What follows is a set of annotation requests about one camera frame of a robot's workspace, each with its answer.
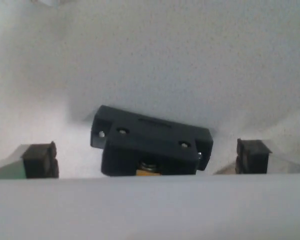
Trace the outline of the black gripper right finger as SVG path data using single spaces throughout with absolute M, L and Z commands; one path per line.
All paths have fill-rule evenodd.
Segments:
M 270 140 L 239 138 L 235 161 L 215 174 L 300 174 L 300 157 L 284 153 Z

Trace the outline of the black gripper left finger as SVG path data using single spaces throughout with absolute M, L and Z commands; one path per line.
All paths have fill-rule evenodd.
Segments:
M 58 179 L 57 147 L 50 143 L 21 144 L 0 160 L 0 180 Z

